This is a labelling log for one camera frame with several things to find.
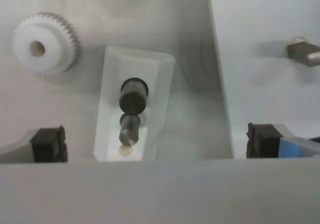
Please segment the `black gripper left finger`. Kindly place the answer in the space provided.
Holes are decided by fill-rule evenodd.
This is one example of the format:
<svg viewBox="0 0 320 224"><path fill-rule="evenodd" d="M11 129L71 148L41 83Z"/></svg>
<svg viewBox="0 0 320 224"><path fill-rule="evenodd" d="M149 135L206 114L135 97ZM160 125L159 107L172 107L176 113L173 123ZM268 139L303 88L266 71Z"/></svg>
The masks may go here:
<svg viewBox="0 0 320 224"><path fill-rule="evenodd" d="M15 143L0 147L1 163L67 163L66 131L60 125L28 130Z"/></svg>

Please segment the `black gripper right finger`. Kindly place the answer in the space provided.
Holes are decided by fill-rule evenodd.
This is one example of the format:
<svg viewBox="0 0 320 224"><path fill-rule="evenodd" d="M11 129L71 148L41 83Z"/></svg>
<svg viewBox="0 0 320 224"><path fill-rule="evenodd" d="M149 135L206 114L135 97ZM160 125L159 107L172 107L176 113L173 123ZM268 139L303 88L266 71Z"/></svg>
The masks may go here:
<svg viewBox="0 0 320 224"><path fill-rule="evenodd" d="M248 123L246 157L263 158L318 158L320 138L295 136L284 124Z"/></svg>

